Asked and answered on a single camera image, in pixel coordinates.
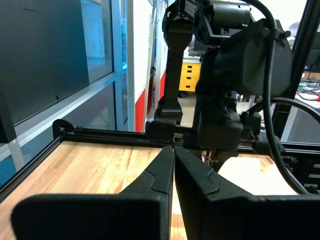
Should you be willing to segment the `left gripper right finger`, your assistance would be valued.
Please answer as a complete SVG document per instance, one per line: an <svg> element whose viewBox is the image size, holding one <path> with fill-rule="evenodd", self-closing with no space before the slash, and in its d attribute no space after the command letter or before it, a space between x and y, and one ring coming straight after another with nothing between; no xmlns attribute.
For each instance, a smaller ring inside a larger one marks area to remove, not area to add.
<svg viewBox="0 0 320 240"><path fill-rule="evenodd" d="M253 195L183 147L174 152L175 186L188 239L319 239L319 195Z"/></svg>

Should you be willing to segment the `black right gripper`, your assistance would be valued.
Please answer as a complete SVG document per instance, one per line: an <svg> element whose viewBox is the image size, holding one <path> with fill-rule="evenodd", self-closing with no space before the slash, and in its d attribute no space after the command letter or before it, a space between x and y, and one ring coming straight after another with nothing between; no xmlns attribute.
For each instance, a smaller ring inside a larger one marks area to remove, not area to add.
<svg viewBox="0 0 320 240"><path fill-rule="evenodd" d="M166 143L181 135L185 148L214 150L214 170L218 172L228 159L235 157L240 143L252 145L260 154L269 154L261 121L258 110L237 113L235 98L217 102L197 99L192 127L180 126L174 119L157 117L146 122L146 135L150 140Z"/></svg>

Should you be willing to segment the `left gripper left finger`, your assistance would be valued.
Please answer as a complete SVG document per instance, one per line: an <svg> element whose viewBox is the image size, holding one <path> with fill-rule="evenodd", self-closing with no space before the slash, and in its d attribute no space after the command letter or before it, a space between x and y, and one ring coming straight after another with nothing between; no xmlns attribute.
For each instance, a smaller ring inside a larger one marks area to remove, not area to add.
<svg viewBox="0 0 320 240"><path fill-rule="evenodd" d="M18 240L168 240L174 151L164 147L119 194L38 194L11 213Z"/></svg>

